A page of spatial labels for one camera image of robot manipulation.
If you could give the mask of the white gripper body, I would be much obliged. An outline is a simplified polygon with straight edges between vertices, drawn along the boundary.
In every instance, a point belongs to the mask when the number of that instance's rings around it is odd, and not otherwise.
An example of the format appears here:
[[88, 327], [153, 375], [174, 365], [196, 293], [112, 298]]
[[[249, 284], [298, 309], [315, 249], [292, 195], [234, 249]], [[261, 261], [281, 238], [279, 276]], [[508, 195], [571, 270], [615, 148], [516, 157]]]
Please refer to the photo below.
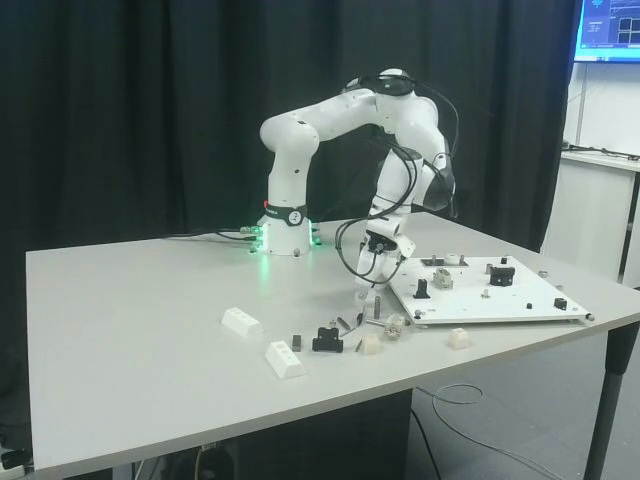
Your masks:
[[388, 283], [398, 272], [398, 251], [375, 253], [368, 248], [360, 251], [356, 267], [356, 287], [377, 288]]

